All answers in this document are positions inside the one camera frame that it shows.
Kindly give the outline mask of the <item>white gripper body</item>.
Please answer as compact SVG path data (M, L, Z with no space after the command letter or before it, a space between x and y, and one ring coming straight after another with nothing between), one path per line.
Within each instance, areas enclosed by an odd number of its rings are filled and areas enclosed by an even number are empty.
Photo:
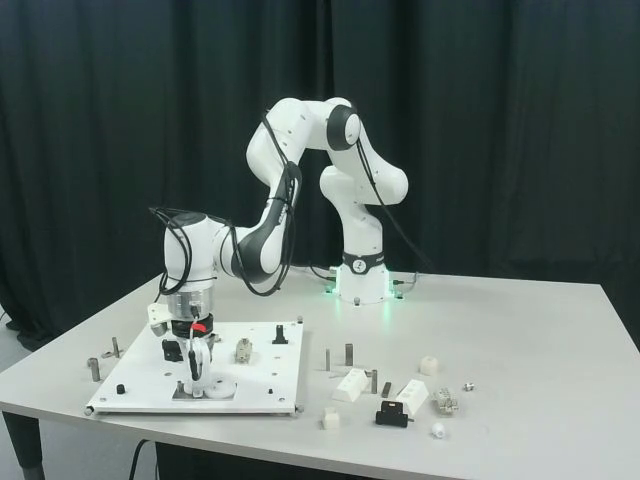
M211 378L211 349L204 337L190 338L186 342L186 361L193 383L208 383Z

